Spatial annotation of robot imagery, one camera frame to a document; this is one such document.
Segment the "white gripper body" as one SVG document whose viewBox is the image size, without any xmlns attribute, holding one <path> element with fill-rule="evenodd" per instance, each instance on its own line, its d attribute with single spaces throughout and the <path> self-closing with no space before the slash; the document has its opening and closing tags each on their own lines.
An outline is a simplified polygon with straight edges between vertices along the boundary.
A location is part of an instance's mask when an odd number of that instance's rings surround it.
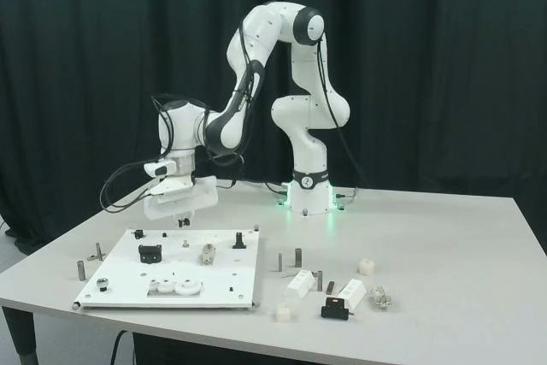
<svg viewBox="0 0 547 365">
<path fill-rule="evenodd" d="M 144 215 L 161 219 L 213 207 L 218 203 L 216 185 L 215 176 L 196 178 L 194 183 L 188 176 L 168 176 L 147 191 Z"/>
</svg>

